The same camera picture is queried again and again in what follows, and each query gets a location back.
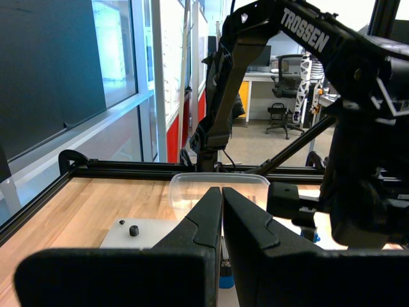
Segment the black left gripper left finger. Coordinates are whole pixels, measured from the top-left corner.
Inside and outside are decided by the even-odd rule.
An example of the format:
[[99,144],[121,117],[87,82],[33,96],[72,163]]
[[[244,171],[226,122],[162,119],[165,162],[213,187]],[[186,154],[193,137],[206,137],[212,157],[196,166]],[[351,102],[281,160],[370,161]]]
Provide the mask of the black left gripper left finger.
[[22,306],[215,306],[222,194],[212,187],[150,249],[45,249],[14,274]]

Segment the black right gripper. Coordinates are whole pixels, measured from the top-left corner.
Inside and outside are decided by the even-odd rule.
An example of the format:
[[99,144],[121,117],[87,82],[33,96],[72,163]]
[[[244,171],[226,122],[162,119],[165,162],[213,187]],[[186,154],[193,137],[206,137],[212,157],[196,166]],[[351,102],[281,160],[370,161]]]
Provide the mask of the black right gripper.
[[408,244],[408,117],[387,118],[336,102],[336,127],[320,197],[303,200],[294,185],[272,183],[266,210],[304,227],[328,213],[332,238],[350,248]]

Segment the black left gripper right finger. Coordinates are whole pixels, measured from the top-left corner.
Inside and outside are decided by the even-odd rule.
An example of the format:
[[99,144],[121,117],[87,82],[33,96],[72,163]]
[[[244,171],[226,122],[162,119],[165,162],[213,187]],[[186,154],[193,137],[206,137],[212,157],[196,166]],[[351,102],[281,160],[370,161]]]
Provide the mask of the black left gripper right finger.
[[241,306],[407,306],[408,252],[325,250],[230,187],[223,227]]

